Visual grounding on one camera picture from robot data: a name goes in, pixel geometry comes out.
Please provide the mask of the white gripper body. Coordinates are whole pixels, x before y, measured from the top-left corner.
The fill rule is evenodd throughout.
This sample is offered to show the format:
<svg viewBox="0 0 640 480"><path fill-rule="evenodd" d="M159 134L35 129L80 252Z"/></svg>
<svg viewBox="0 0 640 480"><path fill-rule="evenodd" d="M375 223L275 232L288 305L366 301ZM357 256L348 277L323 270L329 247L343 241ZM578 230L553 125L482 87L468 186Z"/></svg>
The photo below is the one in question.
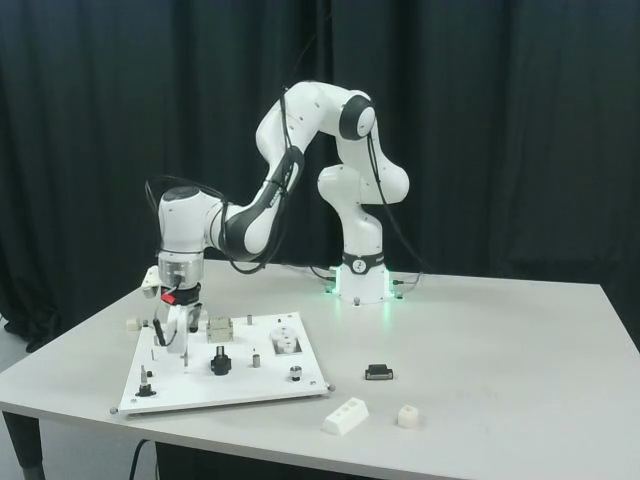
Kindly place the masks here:
<svg viewBox="0 0 640 480"><path fill-rule="evenodd" d="M187 353L189 334L199 328L201 308L201 303L169 307L166 321L166 348L169 353Z"/></svg>

